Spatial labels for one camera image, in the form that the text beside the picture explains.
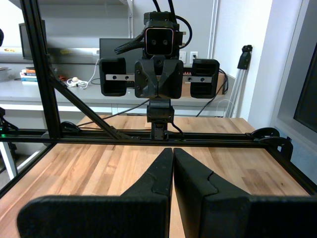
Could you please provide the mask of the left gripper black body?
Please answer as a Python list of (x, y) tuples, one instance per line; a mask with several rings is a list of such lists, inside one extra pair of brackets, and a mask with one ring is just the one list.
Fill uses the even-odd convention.
[[(166, 59), (164, 56), (154, 56), (151, 60), (154, 61), (155, 73), (159, 81), (164, 61), (177, 59)], [(135, 64), (133, 73), (127, 73), (124, 58), (101, 59), (100, 74), (102, 94), (110, 97), (124, 96), (127, 91), (128, 83), (133, 82), (135, 84)], [(219, 67), (220, 64), (215, 59), (196, 59), (193, 61), (193, 65), (190, 68), (190, 75), (184, 75), (183, 73), (183, 83), (188, 82), (190, 84), (191, 97), (211, 99), (216, 95)]]

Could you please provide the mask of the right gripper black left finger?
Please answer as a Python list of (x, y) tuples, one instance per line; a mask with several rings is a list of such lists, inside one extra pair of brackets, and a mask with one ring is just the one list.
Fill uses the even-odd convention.
[(164, 149), (120, 196), (42, 196), (18, 213), (22, 238), (166, 238), (173, 151)]

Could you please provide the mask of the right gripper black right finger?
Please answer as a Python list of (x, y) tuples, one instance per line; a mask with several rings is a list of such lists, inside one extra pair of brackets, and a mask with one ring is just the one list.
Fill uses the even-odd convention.
[(174, 186), (188, 238), (314, 238), (314, 196), (251, 195), (174, 149)]

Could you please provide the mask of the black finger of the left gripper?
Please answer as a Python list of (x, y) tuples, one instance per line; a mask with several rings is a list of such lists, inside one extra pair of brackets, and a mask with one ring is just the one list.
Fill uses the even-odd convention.
[(164, 99), (179, 99), (182, 93), (183, 62), (165, 60), (158, 81), (158, 96)]
[(158, 96), (158, 79), (154, 61), (151, 59), (140, 59), (135, 64), (135, 96), (137, 98)]

